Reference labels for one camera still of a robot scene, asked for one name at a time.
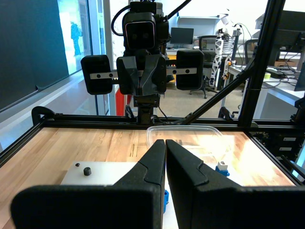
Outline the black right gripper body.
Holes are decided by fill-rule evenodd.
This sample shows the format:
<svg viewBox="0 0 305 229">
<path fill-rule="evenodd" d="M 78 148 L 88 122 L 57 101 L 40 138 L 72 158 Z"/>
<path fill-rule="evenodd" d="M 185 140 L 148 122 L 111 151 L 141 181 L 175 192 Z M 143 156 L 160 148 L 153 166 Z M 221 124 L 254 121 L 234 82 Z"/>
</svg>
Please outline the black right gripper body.
<svg viewBox="0 0 305 229">
<path fill-rule="evenodd" d="M 146 56 L 135 56 L 140 79 L 145 68 Z M 166 60 L 166 78 L 176 76 L 179 90 L 201 87 L 204 54 L 200 50 L 179 50 L 175 60 Z M 85 56 L 81 60 L 82 72 L 89 94 L 109 94 L 118 85 L 117 69 L 111 70 L 107 55 Z"/>
</svg>

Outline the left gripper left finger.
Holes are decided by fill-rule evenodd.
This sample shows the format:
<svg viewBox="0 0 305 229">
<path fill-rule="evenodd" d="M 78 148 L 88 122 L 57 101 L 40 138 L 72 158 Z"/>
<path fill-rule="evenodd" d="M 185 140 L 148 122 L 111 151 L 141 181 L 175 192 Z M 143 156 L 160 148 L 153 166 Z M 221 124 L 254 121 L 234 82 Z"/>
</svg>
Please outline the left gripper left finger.
<svg viewBox="0 0 305 229">
<path fill-rule="evenodd" d="M 111 186 L 33 186 L 12 200 L 18 229 L 160 229 L 166 146 L 157 140 Z"/>
</svg>

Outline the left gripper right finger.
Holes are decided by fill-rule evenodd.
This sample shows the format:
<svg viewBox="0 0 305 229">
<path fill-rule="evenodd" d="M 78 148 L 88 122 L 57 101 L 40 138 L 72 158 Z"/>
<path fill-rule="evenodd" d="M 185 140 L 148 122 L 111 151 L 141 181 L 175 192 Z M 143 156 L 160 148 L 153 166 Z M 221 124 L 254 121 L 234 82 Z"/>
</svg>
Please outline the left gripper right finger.
<svg viewBox="0 0 305 229">
<path fill-rule="evenodd" d="M 243 187 L 173 140 L 166 169 L 181 229 L 301 229 L 303 186 Z"/>
</svg>

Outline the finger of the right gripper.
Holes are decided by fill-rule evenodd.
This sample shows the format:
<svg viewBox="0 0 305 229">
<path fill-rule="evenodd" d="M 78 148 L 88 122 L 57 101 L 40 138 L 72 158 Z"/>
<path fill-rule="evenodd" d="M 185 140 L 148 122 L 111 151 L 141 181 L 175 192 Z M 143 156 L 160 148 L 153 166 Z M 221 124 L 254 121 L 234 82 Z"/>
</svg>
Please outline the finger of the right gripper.
<svg viewBox="0 0 305 229">
<path fill-rule="evenodd" d="M 146 56 L 145 68 L 139 83 L 139 95 L 160 94 L 166 91 L 166 60 L 162 54 Z"/>
<path fill-rule="evenodd" d="M 142 94 L 135 56 L 119 57 L 116 61 L 119 88 L 122 94 Z"/>
</svg>

